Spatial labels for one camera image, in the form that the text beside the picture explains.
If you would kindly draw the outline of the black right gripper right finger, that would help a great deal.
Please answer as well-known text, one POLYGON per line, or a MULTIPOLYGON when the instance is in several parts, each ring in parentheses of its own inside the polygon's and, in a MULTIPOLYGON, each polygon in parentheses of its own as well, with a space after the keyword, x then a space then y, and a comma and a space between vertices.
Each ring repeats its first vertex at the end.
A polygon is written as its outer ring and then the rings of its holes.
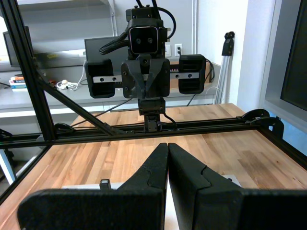
POLYGON ((170 143, 169 181, 182 230, 304 230, 306 190, 246 189, 170 143))

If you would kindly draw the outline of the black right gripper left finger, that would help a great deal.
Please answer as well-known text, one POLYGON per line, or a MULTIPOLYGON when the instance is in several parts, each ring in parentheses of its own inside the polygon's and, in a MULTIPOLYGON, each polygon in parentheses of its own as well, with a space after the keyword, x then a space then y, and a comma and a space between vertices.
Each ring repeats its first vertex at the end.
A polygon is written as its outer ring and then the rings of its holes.
POLYGON ((162 230, 168 146, 159 144, 118 189, 45 189, 18 206, 23 230, 162 230))

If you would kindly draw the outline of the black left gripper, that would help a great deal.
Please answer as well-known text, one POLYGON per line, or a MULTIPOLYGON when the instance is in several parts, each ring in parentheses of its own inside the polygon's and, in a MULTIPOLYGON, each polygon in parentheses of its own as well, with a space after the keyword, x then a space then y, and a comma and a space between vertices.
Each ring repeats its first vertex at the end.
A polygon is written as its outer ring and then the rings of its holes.
POLYGON ((140 55, 125 60, 120 74, 115 75, 110 59, 85 64, 90 95, 93 98, 111 98, 116 88, 123 89, 125 98, 157 98, 170 94, 171 79, 178 80, 181 94, 200 94, 204 90, 206 58, 203 55, 181 55, 178 65, 166 58, 140 55))

